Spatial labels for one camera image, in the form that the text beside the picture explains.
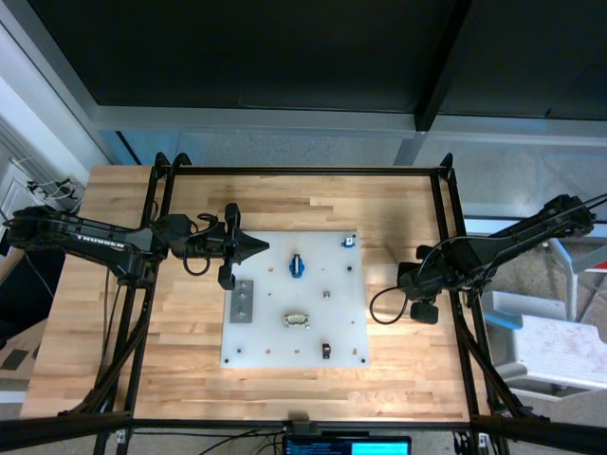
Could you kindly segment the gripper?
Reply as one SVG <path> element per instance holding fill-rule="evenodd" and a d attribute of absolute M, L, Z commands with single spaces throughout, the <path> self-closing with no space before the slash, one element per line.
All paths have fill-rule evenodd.
<path fill-rule="evenodd" d="M 397 269 L 397 287 L 403 292 L 414 292 L 411 319 L 434 325 L 438 321 L 439 310 L 435 306 L 436 296 L 442 292 L 445 275 L 444 254 L 441 249 L 419 246 L 415 256 L 422 261 L 414 277 L 401 277 L 416 271 L 416 263 L 401 262 Z"/>
<path fill-rule="evenodd" d="M 218 282 L 223 289 L 233 289 L 232 276 L 234 262 L 241 264 L 248 258 L 269 249 L 269 243 L 246 234 L 240 229 L 241 213 L 236 203 L 225 207 L 225 221 L 218 222 L 209 234 L 207 247 L 210 259 L 221 259 Z"/>

